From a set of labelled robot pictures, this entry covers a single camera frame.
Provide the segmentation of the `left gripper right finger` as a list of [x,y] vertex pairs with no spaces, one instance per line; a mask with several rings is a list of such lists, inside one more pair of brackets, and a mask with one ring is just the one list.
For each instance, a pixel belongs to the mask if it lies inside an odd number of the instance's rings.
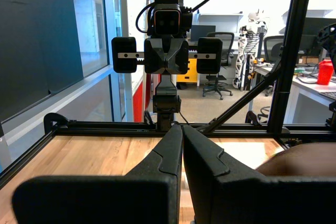
[[196,223],[335,223],[335,178],[265,176],[191,126],[184,167]]

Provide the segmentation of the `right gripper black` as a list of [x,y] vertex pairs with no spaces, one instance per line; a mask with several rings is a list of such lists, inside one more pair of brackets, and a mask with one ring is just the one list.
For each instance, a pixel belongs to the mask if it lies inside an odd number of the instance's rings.
[[150,74],[186,74],[188,61],[196,60],[196,72],[216,74],[221,67],[223,42],[219,38],[202,37],[196,46],[187,39],[149,38],[143,51],[136,50],[134,37],[116,37],[111,41],[113,68],[117,73],[134,73],[143,65]]

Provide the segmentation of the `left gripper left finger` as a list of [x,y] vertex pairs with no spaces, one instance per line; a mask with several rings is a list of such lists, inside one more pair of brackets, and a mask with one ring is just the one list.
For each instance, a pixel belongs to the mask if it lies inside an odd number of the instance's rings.
[[39,176],[12,196],[18,223],[178,223],[183,132],[174,125],[124,176]]

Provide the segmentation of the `person's hand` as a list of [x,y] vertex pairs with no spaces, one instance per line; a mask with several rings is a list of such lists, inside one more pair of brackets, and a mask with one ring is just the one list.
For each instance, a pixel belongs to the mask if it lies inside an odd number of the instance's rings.
[[335,143],[309,143],[279,152],[256,171],[266,176],[335,176]]

